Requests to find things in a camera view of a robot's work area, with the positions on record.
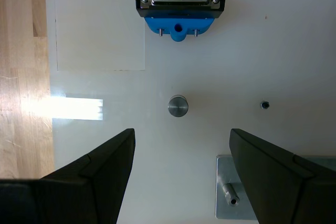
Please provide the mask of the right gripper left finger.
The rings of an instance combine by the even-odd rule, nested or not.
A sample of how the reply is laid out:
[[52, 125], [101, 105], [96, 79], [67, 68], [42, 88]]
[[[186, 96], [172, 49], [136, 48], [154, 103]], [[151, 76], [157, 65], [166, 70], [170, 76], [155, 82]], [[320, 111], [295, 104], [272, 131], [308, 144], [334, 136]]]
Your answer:
[[134, 152], [126, 129], [41, 179], [2, 179], [1, 223], [116, 223]]

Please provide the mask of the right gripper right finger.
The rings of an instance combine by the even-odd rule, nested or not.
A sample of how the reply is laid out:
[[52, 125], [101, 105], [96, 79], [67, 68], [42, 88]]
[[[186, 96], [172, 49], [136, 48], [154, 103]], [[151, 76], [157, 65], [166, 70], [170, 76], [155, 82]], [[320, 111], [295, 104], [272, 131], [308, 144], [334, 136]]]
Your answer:
[[259, 223], [335, 223], [335, 171], [241, 129], [229, 148]]

